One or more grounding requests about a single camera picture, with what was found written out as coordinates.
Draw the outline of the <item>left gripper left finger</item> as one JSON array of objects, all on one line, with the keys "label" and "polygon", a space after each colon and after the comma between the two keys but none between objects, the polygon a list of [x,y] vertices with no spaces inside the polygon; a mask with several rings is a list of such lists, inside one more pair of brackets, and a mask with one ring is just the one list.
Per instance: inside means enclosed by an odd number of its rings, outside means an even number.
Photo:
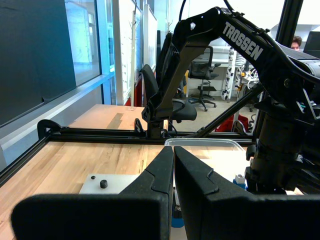
[{"label": "left gripper left finger", "polygon": [[119,194],[38,194],[11,214],[18,240],[168,240],[174,153],[164,147]]}]

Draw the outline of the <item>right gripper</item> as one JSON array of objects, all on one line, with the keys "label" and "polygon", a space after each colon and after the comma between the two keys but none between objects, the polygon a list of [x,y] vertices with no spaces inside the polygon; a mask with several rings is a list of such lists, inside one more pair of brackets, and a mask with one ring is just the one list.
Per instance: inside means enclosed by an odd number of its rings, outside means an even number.
[{"label": "right gripper", "polygon": [[295,189],[303,194],[320,193],[320,166],[300,154],[264,152],[249,146],[246,160],[247,190],[253,194],[284,194]]}]

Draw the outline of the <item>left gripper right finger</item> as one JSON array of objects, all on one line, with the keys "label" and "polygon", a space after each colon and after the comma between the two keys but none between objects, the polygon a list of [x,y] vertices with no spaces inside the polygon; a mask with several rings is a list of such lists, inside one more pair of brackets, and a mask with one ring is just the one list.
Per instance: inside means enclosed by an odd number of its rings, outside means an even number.
[{"label": "left gripper right finger", "polygon": [[189,240],[317,240],[318,195],[254,195],[180,146],[175,185]]}]

